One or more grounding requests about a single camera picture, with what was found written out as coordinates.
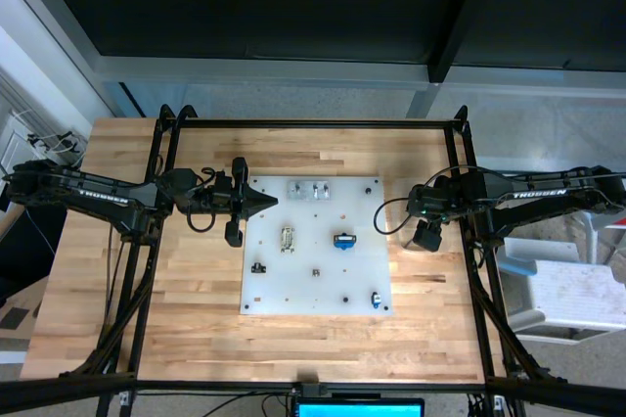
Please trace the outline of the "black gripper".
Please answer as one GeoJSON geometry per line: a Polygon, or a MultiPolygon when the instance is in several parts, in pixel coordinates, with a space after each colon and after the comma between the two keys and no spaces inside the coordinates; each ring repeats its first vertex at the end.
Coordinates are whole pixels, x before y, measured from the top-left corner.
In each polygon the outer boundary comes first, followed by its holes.
{"type": "Polygon", "coordinates": [[[461,215],[461,202],[448,178],[440,176],[433,186],[415,185],[409,194],[409,214],[418,219],[412,241],[427,252],[441,245],[441,226],[461,215]]]}
{"type": "Polygon", "coordinates": [[[229,246],[243,244],[243,232],[240,221],[248,221],[251,217],[278,204],[278,199],[263,191],[258,191],[246,182],[246,160],[242,157],[233,159],[231,175],[224,170],[216,171],[206,166],[201,169],[206,175],[199,185],[192,189],[192,198],[188,204],[188,226],[196,233],[210,231],[218,214],[230,216],[225,225],[224,238],[229,246]],[[208,214],[209,225],[199,228],[194,225],[194,214],[208,214]]]}

